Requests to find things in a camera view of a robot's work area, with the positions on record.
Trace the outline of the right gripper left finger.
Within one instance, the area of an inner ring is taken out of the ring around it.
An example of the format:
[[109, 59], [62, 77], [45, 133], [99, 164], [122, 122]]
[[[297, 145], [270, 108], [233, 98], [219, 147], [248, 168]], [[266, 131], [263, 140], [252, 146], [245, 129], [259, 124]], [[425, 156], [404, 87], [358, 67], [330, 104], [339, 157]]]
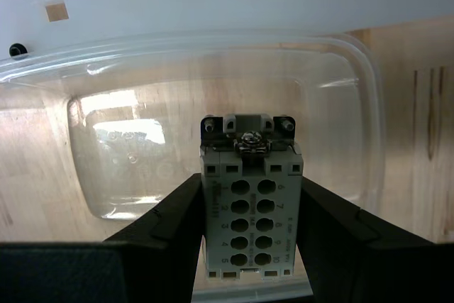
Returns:
[[201, 175], [102, 242], [1, 244], [2, 302], [190, 302], [205, 226]]

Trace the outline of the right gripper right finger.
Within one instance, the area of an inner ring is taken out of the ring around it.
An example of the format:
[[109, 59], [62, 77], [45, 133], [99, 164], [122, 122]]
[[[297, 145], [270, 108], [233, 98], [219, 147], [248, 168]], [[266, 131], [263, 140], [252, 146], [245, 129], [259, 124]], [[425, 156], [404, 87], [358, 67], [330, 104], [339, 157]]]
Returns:
[[300, 255], [316, 302], [453, 301], [453, 244], [399, 228], [307, 178]]

